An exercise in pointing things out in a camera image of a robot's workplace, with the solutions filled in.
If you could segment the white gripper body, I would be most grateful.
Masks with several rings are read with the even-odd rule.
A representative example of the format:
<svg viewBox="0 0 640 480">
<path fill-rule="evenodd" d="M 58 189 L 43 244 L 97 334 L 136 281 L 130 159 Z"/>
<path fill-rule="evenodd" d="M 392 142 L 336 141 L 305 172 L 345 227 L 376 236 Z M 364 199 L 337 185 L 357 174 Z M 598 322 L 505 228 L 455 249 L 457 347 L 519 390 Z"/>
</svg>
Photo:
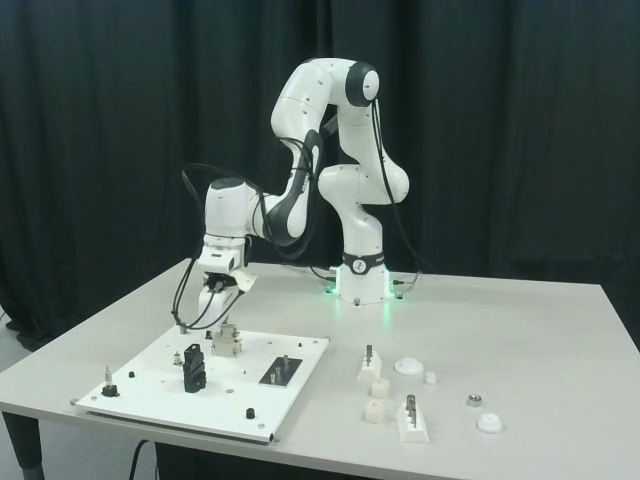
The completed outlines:
<svg viewBox="0 0 640 480">
<path fill-rule="evenodd" d="M 236 298 L 236 287 L 225 287 L 215 293 L 212 289 L 204 287 L 198 297 L 198 329 L 211 329 L 212 323 L 229 307 Z"/>
</svg>

